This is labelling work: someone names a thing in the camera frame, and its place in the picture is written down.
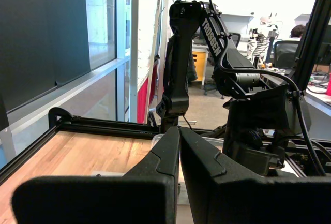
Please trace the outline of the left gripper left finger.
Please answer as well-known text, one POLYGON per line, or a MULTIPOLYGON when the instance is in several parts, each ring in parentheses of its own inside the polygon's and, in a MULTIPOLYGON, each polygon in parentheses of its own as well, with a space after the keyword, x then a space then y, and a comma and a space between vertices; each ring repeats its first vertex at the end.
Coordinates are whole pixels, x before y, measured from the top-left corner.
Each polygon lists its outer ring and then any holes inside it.
POLYGON ((43 176, 13 193, 17 223, 175 223, 180 132, 171 127, 123 176, 43 176))

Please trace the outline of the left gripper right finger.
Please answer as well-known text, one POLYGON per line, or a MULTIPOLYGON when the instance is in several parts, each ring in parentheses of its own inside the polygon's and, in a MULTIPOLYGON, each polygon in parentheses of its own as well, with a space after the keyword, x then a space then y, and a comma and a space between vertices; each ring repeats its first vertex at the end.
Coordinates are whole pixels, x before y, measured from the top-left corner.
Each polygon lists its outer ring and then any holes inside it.
POLYGON ((195 223, 330 223, 330 178, 262 177, 189 128, 180 133, 195 223))

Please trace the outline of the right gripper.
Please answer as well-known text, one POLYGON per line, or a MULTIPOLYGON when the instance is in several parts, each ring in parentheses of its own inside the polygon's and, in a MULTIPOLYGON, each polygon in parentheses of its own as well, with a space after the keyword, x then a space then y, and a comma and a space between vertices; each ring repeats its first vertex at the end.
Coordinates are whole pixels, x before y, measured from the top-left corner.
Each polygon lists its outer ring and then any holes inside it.
POLYGON ((231 98, 223 105, 229 111, 223 152, 233 153, 235 143, 260 150, 263 138, 259 131, 262 129, 274 130, 281 137, 301 134, 297 103, 310 130, 310 113, 304 96, 293 96, 286 85, 256 93, 248 99, 231 98))

